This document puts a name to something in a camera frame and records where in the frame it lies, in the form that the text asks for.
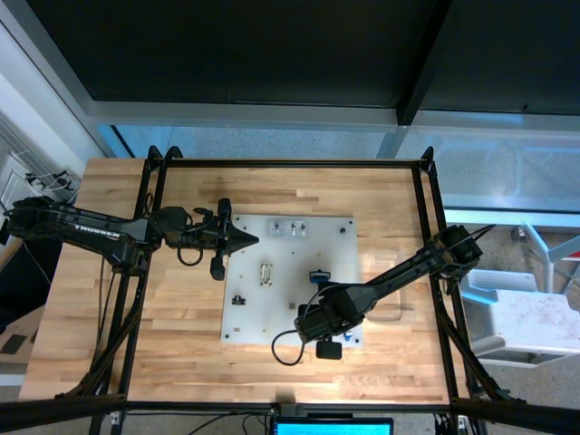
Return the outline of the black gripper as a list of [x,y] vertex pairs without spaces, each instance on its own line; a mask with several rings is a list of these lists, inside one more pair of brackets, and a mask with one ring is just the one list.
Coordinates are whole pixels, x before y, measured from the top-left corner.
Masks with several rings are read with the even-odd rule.
[[343,346],[333,341],[318,341],[315,356],[321,360],[340,361],[343,357]]
[[202,216],[202,220],[189,232],[190,246],[197,249],[201,256],[206,250],[215,252],[210,261],[209,272],[214,280],[224,281],[224,255],[227,253],[229,228],[231,227],[231,237],[239,239],[232,242],[232,255],[257,245],[258,237],[246,232],[245,228],[238,228],[236,221],[231,221],[232,206],[229,198],[218,201],[216,213],[207,208],[194,208],[193,213]]

